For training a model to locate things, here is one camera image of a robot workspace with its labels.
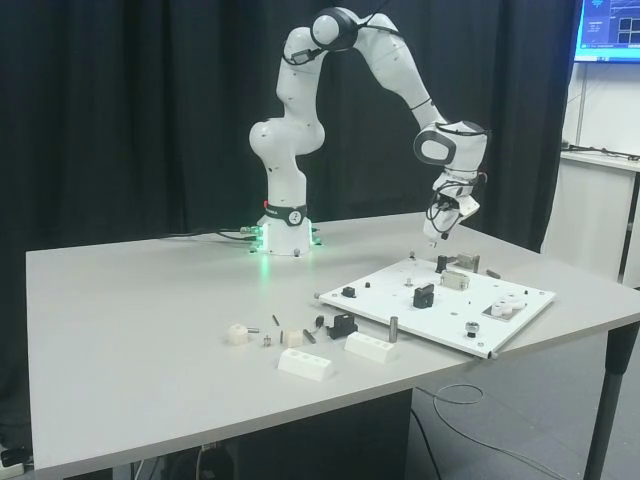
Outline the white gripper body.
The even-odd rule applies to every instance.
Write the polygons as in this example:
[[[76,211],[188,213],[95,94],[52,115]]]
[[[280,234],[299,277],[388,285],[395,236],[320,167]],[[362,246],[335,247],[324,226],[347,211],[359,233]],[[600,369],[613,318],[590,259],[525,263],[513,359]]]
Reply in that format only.
[[[425,212],[423,232],[430,239],[446,240],[458,222],[458,202],[433,193]]]

